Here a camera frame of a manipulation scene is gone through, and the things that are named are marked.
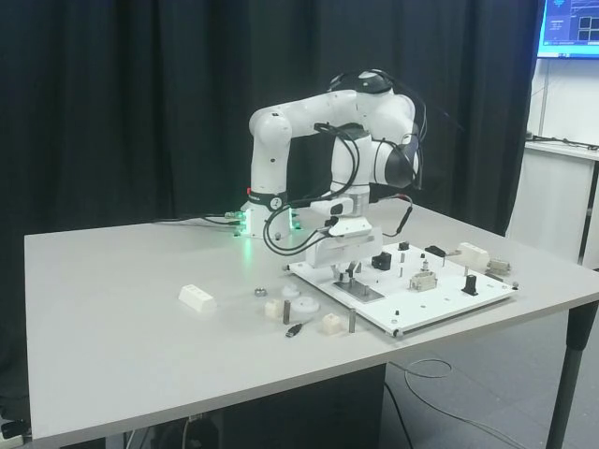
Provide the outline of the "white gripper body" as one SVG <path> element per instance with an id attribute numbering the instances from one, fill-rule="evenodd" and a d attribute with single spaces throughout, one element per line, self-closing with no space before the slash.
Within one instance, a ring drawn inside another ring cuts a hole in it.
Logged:
<path id="1" fill-rule="evenodd" d="M 323 268 L 356 262 L 380 254 L 380 228 L 368 232 L 323 239 L 306 252 L 312 268 Z"/>

